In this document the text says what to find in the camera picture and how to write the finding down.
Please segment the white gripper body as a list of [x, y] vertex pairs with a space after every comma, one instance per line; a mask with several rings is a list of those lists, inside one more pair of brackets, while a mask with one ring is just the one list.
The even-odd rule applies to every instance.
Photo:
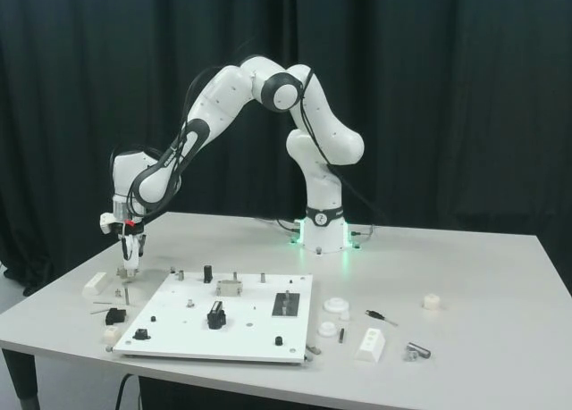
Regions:
[[138, 269], [141, 235], [121, 236], [122, 259], [125, 269]]

